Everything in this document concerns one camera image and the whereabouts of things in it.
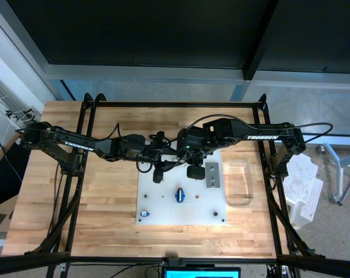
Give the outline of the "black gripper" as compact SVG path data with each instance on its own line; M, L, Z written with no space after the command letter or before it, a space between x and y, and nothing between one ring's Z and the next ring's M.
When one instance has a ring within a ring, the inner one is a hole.
M205 178L205 168L203 167L204 158L187 159L187 177L193 180L203 180Z
M186 160L181 159L183 158L183 153L181 151L177 151L173 148L167 148L163 150L163 155L175 156L178 160L176 161L165 160L161 168L159 166L159 158L160 158L161 150L165 147L164 132L158 131L156 134L151 134L149 136L149 139L150 139L150 143L147 147L147 150L148 150L148 155L151 158L151 163L154 167L153 182L156 184L159 184L163 179L162 168L173 169L174 167L177 167L186 163Z

